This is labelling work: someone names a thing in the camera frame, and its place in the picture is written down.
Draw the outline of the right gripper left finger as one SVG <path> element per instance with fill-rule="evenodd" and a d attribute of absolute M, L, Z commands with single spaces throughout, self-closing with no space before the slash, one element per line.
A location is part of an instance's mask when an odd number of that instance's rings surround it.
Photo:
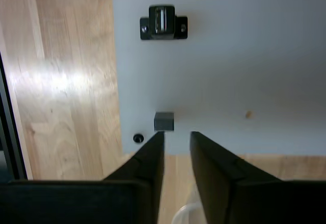
<path fill-rule="evenodd" d="M 1 223 L 157 223 L 165 135 L 97 181 L 12 181 L 1 185 Z"/>

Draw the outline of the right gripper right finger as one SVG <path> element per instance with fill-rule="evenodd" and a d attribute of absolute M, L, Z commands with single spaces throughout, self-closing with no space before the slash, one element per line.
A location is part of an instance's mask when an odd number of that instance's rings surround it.
<path fill-rule="evenodd" d="M 325 223 L 325 181 L 283 181 L 195 131 L 190 150 L 207 223 Z"/>

